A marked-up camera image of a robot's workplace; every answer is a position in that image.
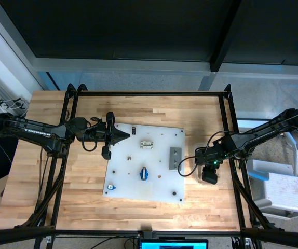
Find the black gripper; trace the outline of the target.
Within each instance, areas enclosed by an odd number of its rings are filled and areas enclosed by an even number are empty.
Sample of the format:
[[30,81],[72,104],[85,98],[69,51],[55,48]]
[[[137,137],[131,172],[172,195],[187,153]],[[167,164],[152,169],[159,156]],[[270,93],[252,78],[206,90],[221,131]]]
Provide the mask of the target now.
[[106,121],[102,120],[96,127],[96,141],[103,142],[104,146],[102,147],[102,157],[104,159],[111,158],[110,146],[112,145],[112,135],[113,136],[113,145],[118,144],[119,142],[130,138],[130,134],[120,130],[120,126],[115,125],[115,116],[113,112],[108,112],[106,114]]
[[224,153],[208,152],[204,156],[204,167],[202,169],[202,180],[215,185],[218,182],[216,171],[224,160]]

